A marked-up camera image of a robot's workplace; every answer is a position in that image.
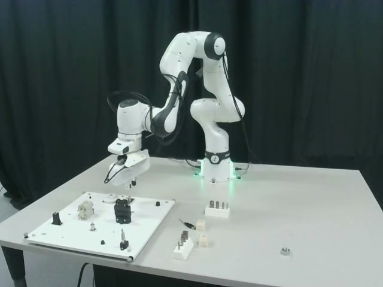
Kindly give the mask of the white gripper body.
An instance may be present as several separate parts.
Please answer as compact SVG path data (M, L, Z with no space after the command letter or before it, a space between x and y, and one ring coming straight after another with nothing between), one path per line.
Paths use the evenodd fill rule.
M150 168L148 151L137 151L118 156L111 164L111 184L115 186L129 185L133 178L137 178Z

